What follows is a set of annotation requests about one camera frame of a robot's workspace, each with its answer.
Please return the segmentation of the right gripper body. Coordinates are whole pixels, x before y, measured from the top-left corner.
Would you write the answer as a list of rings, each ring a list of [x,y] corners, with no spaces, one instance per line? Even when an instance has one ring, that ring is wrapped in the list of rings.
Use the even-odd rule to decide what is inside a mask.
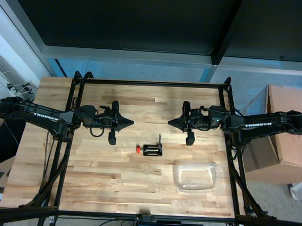
[[[195,134],[192,130],[201,130],[201,128],[199,127],[199,123],[202,119],[202,112],[199,108],[191,109],[190,102],[188,101],[184,101],[182,110],[182,132],[187,133],[186,145],[191,146],[195,142]]]

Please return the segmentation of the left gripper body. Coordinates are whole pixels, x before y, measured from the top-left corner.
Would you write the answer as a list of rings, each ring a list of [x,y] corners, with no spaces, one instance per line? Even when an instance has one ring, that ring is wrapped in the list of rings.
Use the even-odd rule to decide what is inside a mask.
[[[104,110],[102,115],[102,127],[104,129],[109,129],[108,133],[108,143],[110,145],[116,144],[116,133],[119,132],[118,126],[118,113],[119,113],[119,104],[118,101],[113,101],[111,107],[109,106],[101,106]]]

